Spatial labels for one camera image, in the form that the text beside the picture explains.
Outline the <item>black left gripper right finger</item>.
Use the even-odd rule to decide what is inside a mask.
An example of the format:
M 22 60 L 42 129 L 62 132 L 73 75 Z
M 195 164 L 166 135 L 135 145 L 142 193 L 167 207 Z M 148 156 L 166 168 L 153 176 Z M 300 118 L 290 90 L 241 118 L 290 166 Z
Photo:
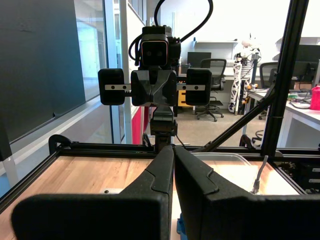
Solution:
M 254 195 L 182 147 L 175 186 L 190 240 L 317 240 L 318 195 Z

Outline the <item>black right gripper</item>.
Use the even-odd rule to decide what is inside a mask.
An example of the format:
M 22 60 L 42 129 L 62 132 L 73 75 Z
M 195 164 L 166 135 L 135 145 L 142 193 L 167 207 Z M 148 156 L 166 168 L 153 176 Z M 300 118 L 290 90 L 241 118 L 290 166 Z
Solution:
M 186 76 L 174 70 L 133 70 L 125 84 L 120 68 L 104 68 L 98 72 L 100 101 L 119 106 L 130 97 L 134 106 L 175 106 L 178 91 L 185 91 L 190 106 L 204 106 L 210 101 L 212 72 L 206 68 L 190 68 Z

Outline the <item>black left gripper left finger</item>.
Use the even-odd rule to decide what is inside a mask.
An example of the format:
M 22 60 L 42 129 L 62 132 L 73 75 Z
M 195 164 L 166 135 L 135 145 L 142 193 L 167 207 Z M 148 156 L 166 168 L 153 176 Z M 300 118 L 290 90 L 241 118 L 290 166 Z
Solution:
M 11 214 L 18 240 L 168 240 L 174 151 L 165 146 L 118 194 L 38 194 Z

